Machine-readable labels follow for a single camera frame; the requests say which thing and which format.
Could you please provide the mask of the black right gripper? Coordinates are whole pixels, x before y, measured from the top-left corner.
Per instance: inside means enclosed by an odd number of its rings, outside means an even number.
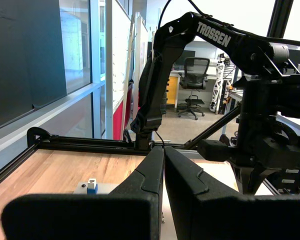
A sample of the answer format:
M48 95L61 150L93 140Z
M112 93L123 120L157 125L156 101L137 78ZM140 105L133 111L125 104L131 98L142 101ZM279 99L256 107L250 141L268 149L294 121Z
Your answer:
M276 120L277 112L300 118L300 86L246 86L235 146L202 139L197 151L206 160L230 161L238 191L255 194L274 170L300 169L300 136Z

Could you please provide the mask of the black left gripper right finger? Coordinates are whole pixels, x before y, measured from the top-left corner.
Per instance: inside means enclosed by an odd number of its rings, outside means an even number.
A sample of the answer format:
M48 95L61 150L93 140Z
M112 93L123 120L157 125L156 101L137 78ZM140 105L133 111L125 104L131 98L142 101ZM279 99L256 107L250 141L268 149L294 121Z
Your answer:
M166 147L164 177L180 240L300 240L300 195L244 195Z

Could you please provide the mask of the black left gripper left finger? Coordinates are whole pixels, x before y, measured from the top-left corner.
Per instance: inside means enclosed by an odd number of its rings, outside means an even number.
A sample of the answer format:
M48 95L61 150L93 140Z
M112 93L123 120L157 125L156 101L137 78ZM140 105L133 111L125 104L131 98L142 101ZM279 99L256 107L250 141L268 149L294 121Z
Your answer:
M158 240L164 150L154 147L108 194L28 194L1 214L8 240Z

